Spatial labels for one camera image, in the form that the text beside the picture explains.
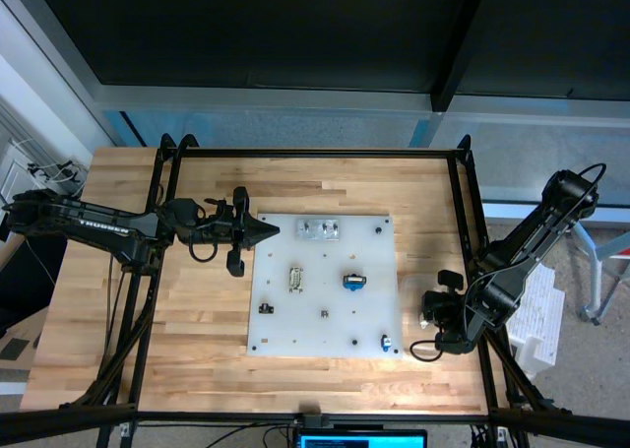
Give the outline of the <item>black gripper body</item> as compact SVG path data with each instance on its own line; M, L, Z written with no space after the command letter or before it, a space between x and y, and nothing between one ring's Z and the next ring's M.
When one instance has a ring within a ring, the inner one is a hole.
M245 272L241 251L245 242L245 218L248 210L247 190L238 186L233 190L231 205L226 200L217 201L217 209L210 225L214 243L231 245L231 250L227 252L226 267L233 277L243 277Z
M446 288L440 292L436 348L449 354L464 354L463 295L464 277L456 272L442 270L438 273L438 284Z

